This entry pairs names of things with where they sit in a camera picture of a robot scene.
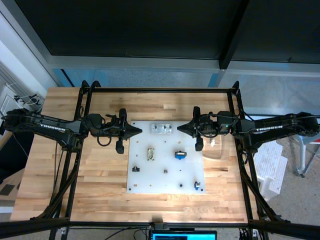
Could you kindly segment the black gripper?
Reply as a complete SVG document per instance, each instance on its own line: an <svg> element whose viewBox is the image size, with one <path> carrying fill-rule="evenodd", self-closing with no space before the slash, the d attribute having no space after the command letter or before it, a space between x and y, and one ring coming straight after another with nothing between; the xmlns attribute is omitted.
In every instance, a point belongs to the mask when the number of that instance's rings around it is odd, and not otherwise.
<svg viewBox="0 0 320 240"><path fill-rule="evenodd" d="M141 134L142 129L126 122L127 112L125 108L121 108L119 110L118 117L110 114L107 114L106 116L110 118L110 122L107 124L109 143L112 142L113 138L118 138L115 143L115 150L118 154L124 154L125 148L123 146L123 140L130 139L133 136Z"/></svg>
<svg viewBox="0 0 320 240"><path fill-rule="evenodd" d="M214 139L219 133L218 124L211 119L216 117L210 111L207 114L201 114L201 110L198 106L193 108L193 119L183 125L177 127L177 130L192 137L196 138L195 151L201 152L204 147L204 138Z"/></svg>

